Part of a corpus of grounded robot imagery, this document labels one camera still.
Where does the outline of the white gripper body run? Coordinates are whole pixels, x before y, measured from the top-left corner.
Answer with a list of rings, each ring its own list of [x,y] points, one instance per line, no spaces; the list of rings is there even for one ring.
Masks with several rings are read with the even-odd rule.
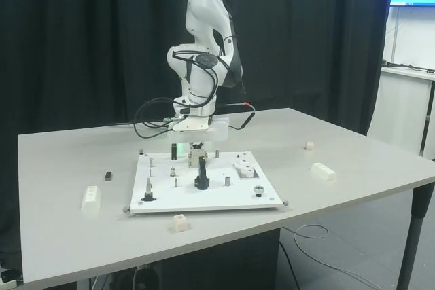
[[[170,131],[169,143],[205,143],[223,141],[228,137],[228,118],[216,118],[204,130]]]

